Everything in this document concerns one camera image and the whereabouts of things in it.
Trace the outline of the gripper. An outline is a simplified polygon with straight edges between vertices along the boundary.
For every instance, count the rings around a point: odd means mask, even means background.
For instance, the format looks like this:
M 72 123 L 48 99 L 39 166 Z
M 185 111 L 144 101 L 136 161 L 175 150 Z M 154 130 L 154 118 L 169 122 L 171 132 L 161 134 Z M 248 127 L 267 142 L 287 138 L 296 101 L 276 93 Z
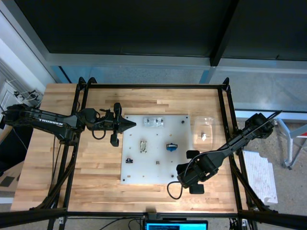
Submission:
M 193 195 L 204 194 L 204 186 L 198 184 L 203 176 L 203 169 L 198 163 L 198 159 L 194 159 L 199 153 L 198 150 L 188 150 L 186 152 L 186 157 L 190 159 L 190 161 L 184 171 L 184 180 L 185 186 L 189 188 L 189 193 Z
M 102 140 L 106 136 L 107 131 L 112 131 L 113 134 L 110 136 L 110 143 L 113 147 L 119 146 L 119 124 L 123 124 L 120 126 L 120 132 L 123 133 L 124 131 L 133 128 L 136 126 L 136 123 L 130 120 L 125 119 L 121 116 L 122 107 L 120 103 L 115 103 L 113 107 L 113 112 L 104 109 L 100 109 L 100 111 L 105 112 L 105 115 L 101 118 L 98 118 L 97 130 L 103 131 L 104 134 L 102 137 L 97 138 L 97 140 Z

